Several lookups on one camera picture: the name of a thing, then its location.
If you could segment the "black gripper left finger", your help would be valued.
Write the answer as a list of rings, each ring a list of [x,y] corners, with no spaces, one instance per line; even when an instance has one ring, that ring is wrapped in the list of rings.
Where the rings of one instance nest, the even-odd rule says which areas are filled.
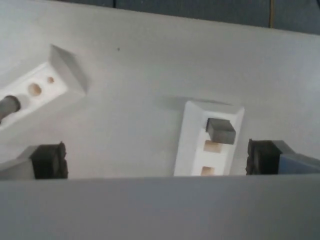
[[[28,147],[2,145],[0,179],[67,179],[69,171],[66,155],[66,146],[63,142]]]

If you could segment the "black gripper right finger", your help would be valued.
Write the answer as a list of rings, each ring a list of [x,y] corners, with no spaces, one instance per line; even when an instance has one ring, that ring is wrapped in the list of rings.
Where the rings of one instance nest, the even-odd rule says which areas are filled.
[[[319,174],[320,161],[296,153],[283,140],[250,139],[247,148],[247,175]]]

